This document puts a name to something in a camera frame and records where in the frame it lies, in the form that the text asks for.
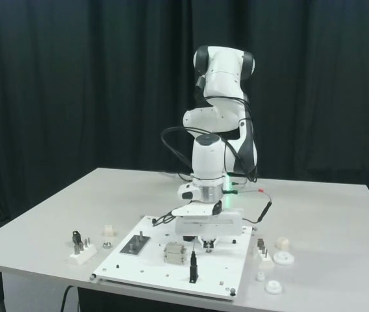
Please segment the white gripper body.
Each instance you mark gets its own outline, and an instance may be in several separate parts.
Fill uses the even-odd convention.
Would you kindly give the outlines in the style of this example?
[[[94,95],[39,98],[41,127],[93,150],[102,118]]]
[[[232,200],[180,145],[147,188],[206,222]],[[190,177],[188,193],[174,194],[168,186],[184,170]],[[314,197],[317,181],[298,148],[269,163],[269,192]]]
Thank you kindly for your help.
[[[217,215],[180,216],[175,232],[182,236],[239,236],[242,234],[241,209],[228,209]]]

